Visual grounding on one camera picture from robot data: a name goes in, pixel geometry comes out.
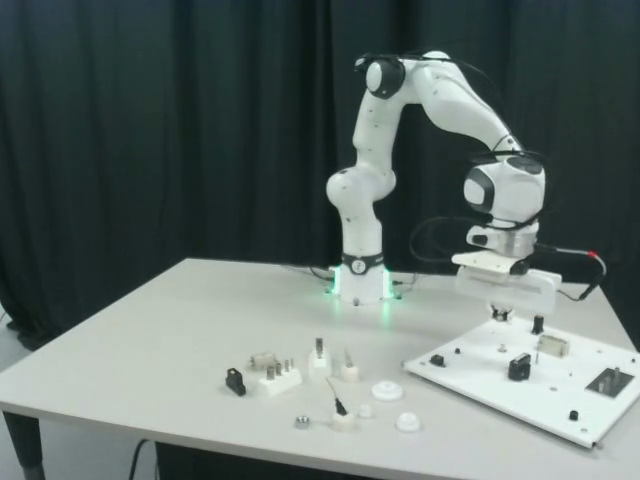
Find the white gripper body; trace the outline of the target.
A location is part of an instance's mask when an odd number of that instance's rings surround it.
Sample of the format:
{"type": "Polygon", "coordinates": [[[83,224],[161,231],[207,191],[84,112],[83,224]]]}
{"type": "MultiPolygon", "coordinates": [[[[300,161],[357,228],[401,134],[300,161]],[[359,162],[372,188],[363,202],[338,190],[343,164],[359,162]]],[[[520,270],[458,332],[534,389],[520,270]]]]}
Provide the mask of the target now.
{"type": "Polygon", "coordinates": [[[524,275],[509,275],[460,268],[455,288],[459,293],[485,301],[497,309],[553,311],[558,275],[537,269],[524,275]]]}

